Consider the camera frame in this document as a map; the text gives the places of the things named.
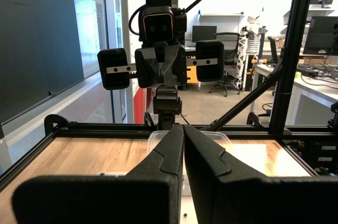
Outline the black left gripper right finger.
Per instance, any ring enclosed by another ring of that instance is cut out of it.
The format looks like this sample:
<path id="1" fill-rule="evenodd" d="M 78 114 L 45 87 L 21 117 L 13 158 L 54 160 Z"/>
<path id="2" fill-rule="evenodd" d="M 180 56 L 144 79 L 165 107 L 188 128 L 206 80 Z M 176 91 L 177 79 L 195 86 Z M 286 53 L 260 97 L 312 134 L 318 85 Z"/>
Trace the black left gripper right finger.
<path id="1" fill-rule="evenodd" d="M 185 167 L 199 223 L 337 223 L 337 178 L 268 177 L 193 126 Z"/>

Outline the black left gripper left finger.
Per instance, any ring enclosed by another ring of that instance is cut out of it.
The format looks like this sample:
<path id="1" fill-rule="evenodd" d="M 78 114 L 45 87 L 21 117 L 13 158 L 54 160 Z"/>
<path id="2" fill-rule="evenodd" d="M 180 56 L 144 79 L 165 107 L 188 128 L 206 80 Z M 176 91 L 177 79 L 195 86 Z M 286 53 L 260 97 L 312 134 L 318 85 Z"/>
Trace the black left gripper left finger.
<path id="1" fill-rule="evenodd" d="M 179 223 L 184 132 L 174 125 L 124 176 L 37 176 L 12 196 L 18 223 Z"/>

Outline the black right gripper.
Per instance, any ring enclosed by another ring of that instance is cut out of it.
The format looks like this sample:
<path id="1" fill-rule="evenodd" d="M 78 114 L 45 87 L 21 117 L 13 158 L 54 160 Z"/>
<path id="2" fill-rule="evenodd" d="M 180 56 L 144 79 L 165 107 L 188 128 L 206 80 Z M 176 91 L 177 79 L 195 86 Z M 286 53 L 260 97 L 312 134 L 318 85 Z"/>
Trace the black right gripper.
<path id="1" fill-rule="evenodd" d="M 141 88 L 185 85 L 188 67 L 196 68 L 198 81 L 210 82 L 220 80 L 224 70 L 224 45 L 219 40 L 199 41 L 193 51 L 158 42 L 137 49 L 132 64 L 123 48 L 102 50 L 97 57 L 105 89 L 126 89 L 131 79 Z"/>

